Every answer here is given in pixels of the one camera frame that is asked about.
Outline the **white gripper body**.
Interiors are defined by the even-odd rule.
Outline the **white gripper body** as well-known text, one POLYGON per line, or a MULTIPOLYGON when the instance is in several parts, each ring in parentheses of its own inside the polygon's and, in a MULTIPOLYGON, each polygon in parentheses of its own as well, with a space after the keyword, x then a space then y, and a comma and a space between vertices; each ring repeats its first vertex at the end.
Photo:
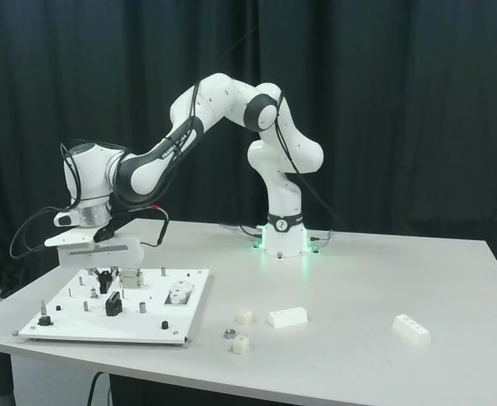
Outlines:
POLYGON ((57 247, 59 264, 73 269, 139 267, 144 249, 135 237, 115 237, 100 243, 57 247))

